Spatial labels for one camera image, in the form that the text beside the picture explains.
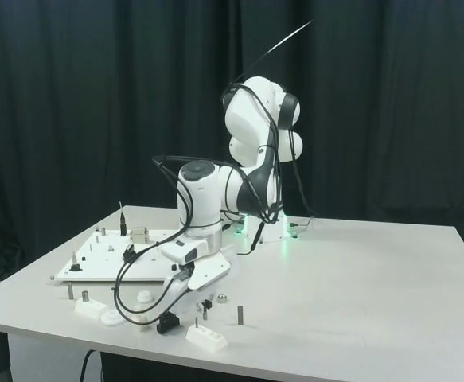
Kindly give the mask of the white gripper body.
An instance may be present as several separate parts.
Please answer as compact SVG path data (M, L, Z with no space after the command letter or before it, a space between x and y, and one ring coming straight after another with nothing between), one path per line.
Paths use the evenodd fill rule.
M168 290L168 304L188 290L171 308L170 312L183 315L196 312L196 304L216 301L224 285L239 273L239 256L234 245L222 248L214 255L197 259L179 267Z

